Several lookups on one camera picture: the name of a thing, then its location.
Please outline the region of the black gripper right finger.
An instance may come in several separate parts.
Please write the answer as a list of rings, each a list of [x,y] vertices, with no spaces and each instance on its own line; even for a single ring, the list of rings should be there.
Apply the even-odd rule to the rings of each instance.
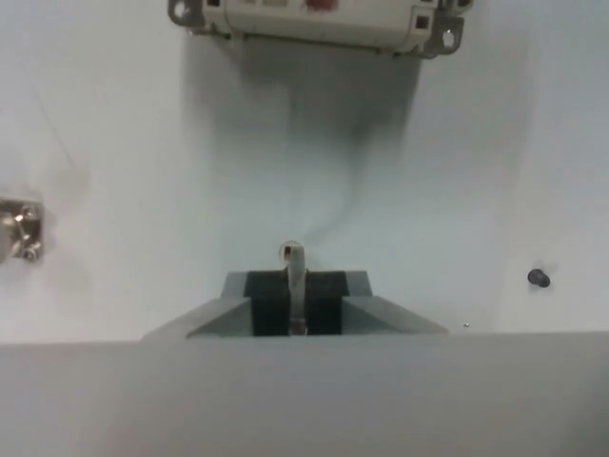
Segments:
[[[448,329],[373,293],[364,271],[310,271],[305,319],[313,336],[446,334]]]

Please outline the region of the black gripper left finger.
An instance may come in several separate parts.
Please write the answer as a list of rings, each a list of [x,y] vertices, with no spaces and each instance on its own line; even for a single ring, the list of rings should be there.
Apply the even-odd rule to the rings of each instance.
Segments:
[[[220,295],[145,334],[145,341],[185,341],[287,334],[288,299],[280,291],[253,294],[268,271],[230,272]]]

